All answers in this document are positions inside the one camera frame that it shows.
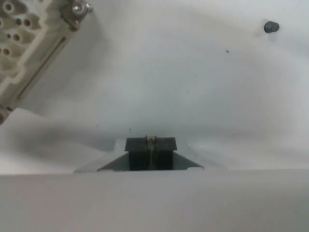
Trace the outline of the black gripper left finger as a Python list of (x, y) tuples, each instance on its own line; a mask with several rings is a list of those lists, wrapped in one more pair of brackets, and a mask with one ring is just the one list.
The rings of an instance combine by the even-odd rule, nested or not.
[(127, 138), (124, 154), (97, 169), (97, 171), (148, 171), (150, 165), (150, 151), (147, 139)]

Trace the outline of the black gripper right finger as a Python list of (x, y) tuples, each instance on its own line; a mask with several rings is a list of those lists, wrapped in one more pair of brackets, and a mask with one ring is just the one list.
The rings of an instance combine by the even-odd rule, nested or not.
[(174, 137), (155, 137), (152, 147), (152, 170), (175, 171), (203, 169), (203, 166), (177, 153)]

